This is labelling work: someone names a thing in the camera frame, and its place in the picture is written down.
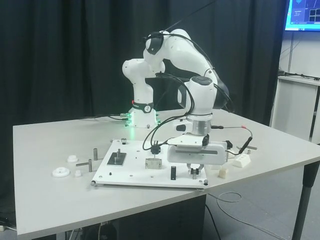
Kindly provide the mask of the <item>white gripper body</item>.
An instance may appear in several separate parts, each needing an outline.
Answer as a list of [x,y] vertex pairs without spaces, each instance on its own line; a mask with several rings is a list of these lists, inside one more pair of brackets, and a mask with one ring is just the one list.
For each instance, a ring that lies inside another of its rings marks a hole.
[[227,161],[227,143],[210,142],[207,146],[170,146],[167,152],[170,163],[223,165]]

